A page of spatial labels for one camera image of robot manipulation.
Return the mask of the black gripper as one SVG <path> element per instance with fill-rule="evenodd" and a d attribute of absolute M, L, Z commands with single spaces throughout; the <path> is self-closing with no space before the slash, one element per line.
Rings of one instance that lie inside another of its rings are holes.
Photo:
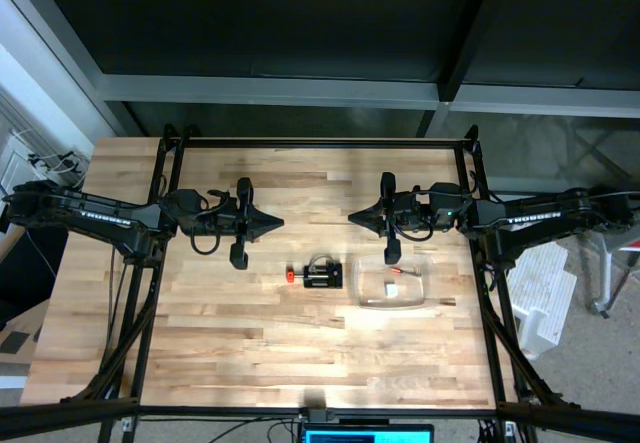
<path fill-rule="evenodd" d="M 195 236 L 214 236 L 212 249 L 204 251 L 195 247 L 199 255 L 212 255 L 217 251 L 223 236 L 232 236 L 235 242 L 230 247 L 229 260 L 235 269 L 248 268 L 245 243 L 254 242 L 261 236 L 284 226 L 284 220 L 257 209 L 253 202 L 253 186 L 249 178 L 237 182 L 236 197 L 229 192 L 211 189 L 208 195 L 217 197 L 216 206 L 207 207 L 196 215 Z M 249 226 L 249 218 L 254 222 Z"/>
<path fill-rule="evenodd" d="M 350 214 L 348 221 L 372 231 L 378 237 L 385 237 L 384 261 L 386 264 L 397 264 L 402 257 L 398 236 L 422 243 L 433 236 L 434 228 L 427 205 L 421 204 L 414 192 L 396 192 L 393 173 L 382 173 L 380 189 L 381 199 L 368 208 Z"/>

